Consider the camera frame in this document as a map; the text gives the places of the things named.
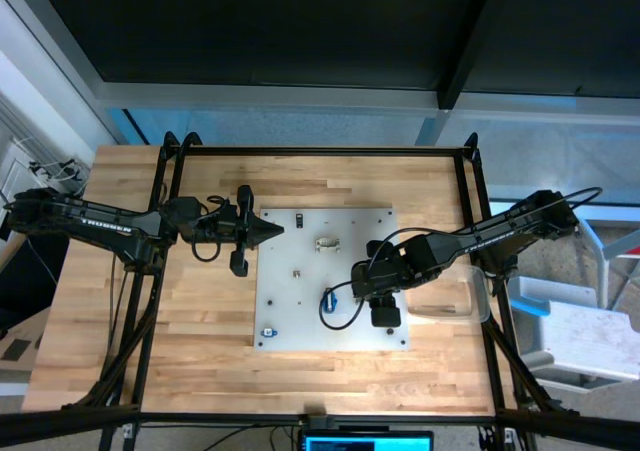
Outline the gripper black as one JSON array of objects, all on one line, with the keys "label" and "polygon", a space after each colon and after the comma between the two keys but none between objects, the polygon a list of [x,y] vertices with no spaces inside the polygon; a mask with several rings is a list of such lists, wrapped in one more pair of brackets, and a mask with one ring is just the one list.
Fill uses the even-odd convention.
[{"label": "gripper black", "polygon": [[[254,217],[254,194],[250,186],[241,185],[238,188],[236,205],[219,195],[210,195],[206,201],[217,204],[218,207],[200,218],[204,231],[201,243],[214,243],[216,251],[213,256],[199,257],[199,260],[204,263],[213,262],[219,257],[223,244],[234,244],[235,250],[230,255],[230,269],[235,276],[246,277],[249,264],[245,259],[245,251],[247,247],[251,247],[249,235]],[[276,218],[277,215],[273,211],[261,212],[256,217],[256,227],[260,229],[256,234],[257,246],[284,233]]]},{"label": "gripper black", "polygon": [[394,294],[407,277],[405,262],[390,242],[371,240],[366,253],[367,259],[351,268],[353,297],[369,305],[373,327],[398,328],[401,313]]}]

